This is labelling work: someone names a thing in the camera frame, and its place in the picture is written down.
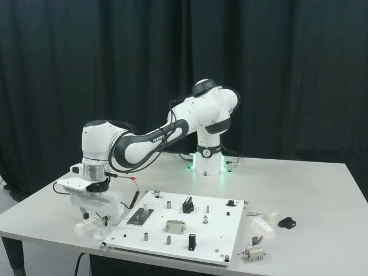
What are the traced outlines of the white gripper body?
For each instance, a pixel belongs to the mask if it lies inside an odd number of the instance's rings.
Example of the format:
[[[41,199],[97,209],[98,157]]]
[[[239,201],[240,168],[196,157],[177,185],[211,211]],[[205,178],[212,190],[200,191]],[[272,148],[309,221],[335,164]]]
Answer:
[[[122,220],[124,214],[122,200],[123,194],[116,191],[71,193],[71,203],[79,208],[86,208],[89,218],[93,214],[98,214],[100,217],[110,216],[112,225],[117,225]]]

